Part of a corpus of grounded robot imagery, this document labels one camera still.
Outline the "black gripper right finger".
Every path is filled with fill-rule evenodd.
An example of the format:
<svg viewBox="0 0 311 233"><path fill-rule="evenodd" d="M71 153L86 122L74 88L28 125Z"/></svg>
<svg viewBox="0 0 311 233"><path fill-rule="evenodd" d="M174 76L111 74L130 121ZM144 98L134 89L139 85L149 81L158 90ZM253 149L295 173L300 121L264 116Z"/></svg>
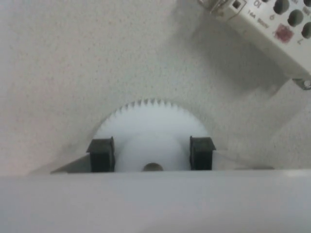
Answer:
<svg viewBox="0 0 311 233"><path fill-rule="evenodd" d="M191 170L274 170L270 165L257 163L252 159L224 149L217 149L211 137L190 137Z"/></svg>

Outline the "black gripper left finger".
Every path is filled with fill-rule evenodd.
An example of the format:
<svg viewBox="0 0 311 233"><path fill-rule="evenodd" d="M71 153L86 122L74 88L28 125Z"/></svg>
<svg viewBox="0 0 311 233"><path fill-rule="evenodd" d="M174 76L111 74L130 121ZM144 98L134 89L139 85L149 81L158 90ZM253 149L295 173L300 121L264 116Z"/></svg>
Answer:
<svg viewBox="0 0 311 233"><path fill-rule="evenodd" d="M92 139L86 155L52 173L110 173L115 171L114 138Z"/></svg>

